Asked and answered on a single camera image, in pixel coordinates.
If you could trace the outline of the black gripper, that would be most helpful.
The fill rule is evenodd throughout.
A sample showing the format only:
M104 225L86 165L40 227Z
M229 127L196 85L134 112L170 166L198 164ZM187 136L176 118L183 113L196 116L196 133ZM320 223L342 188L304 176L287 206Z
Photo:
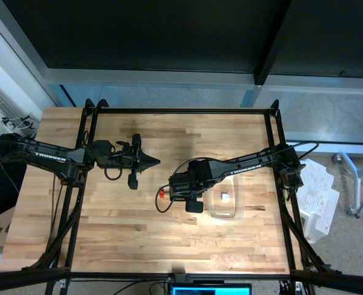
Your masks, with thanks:
M188 164L188 196L185 210L189 213L202 213L203 201L200 201L205 191L214 185L208 160L194 160Z
M138 189L137 173L143 172L149 168L155 167L160 164L160 160L151 157L141 151L141 136L140 134L134 134L132 136L132 143L124 141L117 141L117 145L122 146L122 149L117 152L118 167L123 169L129 169L128 186L132 190Z

